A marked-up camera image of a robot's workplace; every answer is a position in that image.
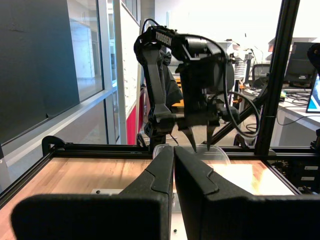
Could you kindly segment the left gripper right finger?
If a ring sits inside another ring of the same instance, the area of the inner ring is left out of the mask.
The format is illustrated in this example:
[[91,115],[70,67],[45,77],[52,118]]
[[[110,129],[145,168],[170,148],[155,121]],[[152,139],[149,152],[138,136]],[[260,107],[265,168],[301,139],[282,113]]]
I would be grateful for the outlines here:
[[317,240],[318,195],[253,195],[186,149],[174,149],[174,177],[190,240]]

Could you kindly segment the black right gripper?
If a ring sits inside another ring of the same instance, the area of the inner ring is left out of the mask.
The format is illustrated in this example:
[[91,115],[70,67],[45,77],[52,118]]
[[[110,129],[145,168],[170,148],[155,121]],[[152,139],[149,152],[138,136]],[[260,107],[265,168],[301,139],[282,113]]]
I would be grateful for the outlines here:
[[184,117],[176,120],[178,130],[183,132],[189,140],[194,152],[197,152],[197,146],[193,135],[192,127],[207,126],[206,128],[206,146],[209,151],[211,148],[212,138],[216,127],[220,126],[220,121],[227,123],[239,123],[239,110],[233,106],[229,106],[230,114],[227,111],[225,101],[221,96],[210,96],[198,108],[184,108]]

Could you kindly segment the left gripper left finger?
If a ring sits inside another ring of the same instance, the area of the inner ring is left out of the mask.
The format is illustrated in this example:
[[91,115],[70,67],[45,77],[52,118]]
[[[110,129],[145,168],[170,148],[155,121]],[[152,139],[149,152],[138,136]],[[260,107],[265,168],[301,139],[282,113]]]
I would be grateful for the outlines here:
[[174,153],[164,147],[118,194],[39,194],[19,202],[11,225],[18,240],[168,240]]

